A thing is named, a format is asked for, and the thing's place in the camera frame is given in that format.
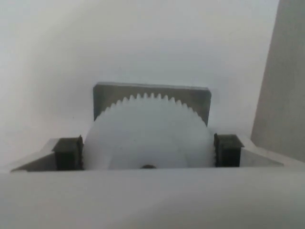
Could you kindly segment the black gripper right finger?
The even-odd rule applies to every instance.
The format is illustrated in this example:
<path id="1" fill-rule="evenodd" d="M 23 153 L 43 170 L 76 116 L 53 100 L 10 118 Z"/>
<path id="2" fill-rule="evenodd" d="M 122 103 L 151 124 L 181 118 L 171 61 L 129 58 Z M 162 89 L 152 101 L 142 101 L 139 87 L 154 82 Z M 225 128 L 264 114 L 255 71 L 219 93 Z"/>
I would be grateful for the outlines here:
<path id="1" fill-rule="evenodd" d="M 215 167 L 282 167 L 283 164 L 247 150 L 237 135 L 214 134 Z"/>

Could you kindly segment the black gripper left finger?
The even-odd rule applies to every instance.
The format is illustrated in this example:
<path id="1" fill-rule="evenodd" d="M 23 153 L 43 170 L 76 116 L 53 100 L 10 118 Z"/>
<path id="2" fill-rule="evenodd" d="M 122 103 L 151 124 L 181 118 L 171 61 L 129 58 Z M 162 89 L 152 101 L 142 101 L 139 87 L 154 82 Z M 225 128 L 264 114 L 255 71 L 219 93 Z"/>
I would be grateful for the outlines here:
<path id="1" fill-rule="evenodd" d="M 83 138 L 51 138 L 40 151 L 11 162 L 11 171 L 83 170 Z"/>

